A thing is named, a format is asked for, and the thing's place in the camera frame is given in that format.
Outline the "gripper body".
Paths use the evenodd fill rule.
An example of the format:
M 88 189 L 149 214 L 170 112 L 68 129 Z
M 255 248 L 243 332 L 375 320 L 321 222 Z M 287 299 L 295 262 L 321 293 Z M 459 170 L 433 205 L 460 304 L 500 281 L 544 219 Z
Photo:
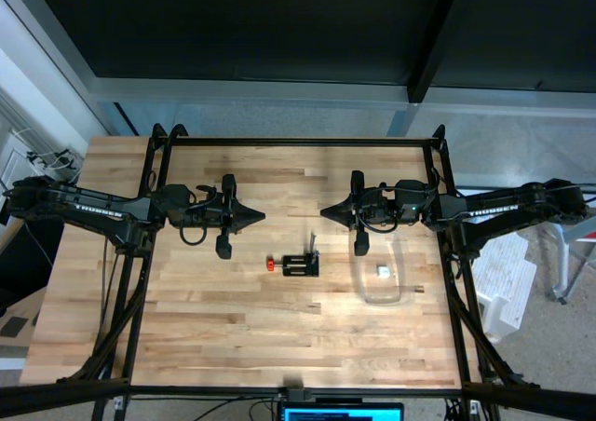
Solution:
M 196 190 L 206 194 L 191 207 L 194 228 L 201 228 L 202 235 L 198 241 L 193 241 L 192 246 L 202 244 L 207 237 L 209 228 L 218 228 L 220 235 L 216 238 L 215 251 L 220 259 L 232 257 L 232 246 L 229 235 L 232 232 L 234 202 L 237 196 L 237 182 L 233 174 L 225 174 L 222 178 L 222 190 L 215 186 L 198 185 Z
M 364 173 L 353 170 L 350 179 L 350 230 L 355 233 L 354 254 L 365 256 L 370 248 L 370 232 L 386 235 L 395 230 L 395 212 L 383 195 L 386 184 L 366 187 Z

